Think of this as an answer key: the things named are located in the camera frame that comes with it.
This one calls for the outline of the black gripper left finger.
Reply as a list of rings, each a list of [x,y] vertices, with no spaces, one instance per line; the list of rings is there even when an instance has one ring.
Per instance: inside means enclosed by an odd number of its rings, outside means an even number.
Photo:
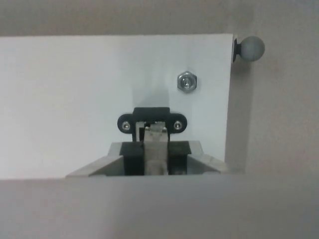
[[[113,142],[108,154],[69,173],[67,177],[143,176],[142,142]]]

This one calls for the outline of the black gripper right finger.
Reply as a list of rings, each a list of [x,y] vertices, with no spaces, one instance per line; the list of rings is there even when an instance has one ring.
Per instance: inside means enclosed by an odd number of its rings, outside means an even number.
[[[171,141],[168,144],[170,175],[222,174],[225,162],[204,153],[199,141]]]

